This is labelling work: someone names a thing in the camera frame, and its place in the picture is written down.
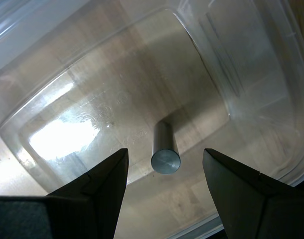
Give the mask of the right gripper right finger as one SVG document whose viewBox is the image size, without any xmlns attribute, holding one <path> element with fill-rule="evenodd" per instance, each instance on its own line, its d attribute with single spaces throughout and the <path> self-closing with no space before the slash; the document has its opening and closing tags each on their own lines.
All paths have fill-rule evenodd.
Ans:
<svg viewBox="0 0 304 239">
<path fill-rule="evenodd" d="M 303 190 L 210 148 L 202 165 L 228 238 L 304 239 Z"/>
</svg>

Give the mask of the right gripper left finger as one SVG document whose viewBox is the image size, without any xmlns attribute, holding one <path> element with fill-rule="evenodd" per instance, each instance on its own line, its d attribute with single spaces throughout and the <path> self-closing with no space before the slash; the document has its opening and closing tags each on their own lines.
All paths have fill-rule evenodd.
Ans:
<svg viewBox="0 0 304 239">
<path fill-rule="evenodd" d="M 46 196 L 0 196 L 0 239 L 112 239 L 128 168 L 122 148 Z"/>
</svg>

